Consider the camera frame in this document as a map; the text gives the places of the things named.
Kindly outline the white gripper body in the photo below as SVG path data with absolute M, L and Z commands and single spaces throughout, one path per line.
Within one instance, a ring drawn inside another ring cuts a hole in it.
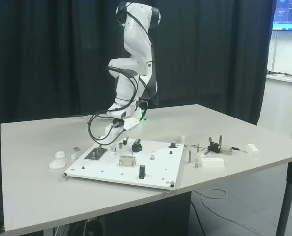
M 113 127 L 113 125 L 108 125 L 105 129 L 103 136 L 103 145 L 111 145 L 113 143 L 118 143 L 120 139 L 125 136 L 126 130 L 121 127 Z

